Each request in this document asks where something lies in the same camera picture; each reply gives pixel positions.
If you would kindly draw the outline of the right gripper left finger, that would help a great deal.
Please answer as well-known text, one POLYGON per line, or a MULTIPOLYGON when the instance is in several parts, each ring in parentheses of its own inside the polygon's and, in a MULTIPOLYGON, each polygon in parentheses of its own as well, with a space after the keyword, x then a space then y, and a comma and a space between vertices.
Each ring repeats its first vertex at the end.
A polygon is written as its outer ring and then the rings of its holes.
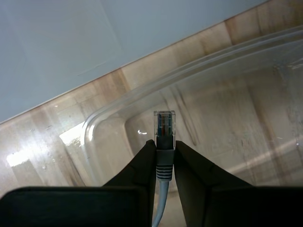
POLYGON ((3 227, 149 227, 156 182, 156 146, 145 143, 100 187, 23 187, 0 200, 3 227))

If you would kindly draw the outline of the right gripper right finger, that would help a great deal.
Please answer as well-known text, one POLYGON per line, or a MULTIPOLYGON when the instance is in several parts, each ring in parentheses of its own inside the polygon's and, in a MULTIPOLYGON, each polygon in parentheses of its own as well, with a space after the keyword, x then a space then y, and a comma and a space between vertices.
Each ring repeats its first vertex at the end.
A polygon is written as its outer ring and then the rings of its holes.
POLYGON ((189 227, 301 227, 302 187, 253 186, 182 141, 175 179, 189 227))

